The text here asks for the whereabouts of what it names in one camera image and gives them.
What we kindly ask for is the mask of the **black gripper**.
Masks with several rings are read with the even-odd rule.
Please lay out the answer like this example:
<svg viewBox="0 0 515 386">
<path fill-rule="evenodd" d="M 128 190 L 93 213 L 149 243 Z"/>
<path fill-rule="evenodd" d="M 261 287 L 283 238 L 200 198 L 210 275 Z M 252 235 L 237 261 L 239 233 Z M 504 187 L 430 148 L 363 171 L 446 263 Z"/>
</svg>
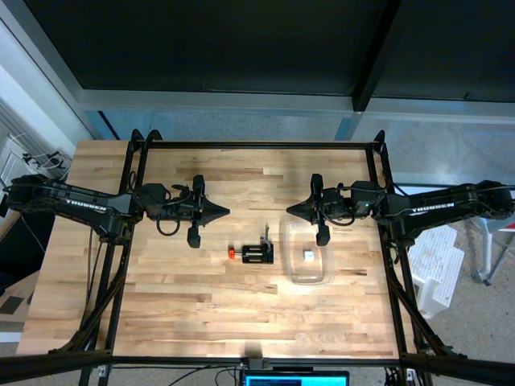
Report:
<svg viewBox="0 0 515 386">
<path fill-rule="evenodd" d="M 331 236 L 327 222 L 335 223 L 335 218 L 341 213 L 342 198 L 337 188 L 324 188 L 323 177 L 320 174 L 311 176 L 311 195 L 302 201 L 287 208 L 289 215 L 307 221 L 310 225 L 316 224 L 316 244 L 319 247 L 327 246 Z"/>
<path fill-rule="evenodd" d="M 181 204 L 179 209 L 180 218 L 191 223 L 187 230 L 187 243 L 191 248 L 200 247 L 200 225 L 202 224 L 203 208 L 207 211 L 214 211 L 204 213 L 204 225 L 230 214 L 228 208 L 215 204 L 204 197 L 204 192 L 204 176 L 196 175 L 193 178 L 190 196 Z"/>
</svg>

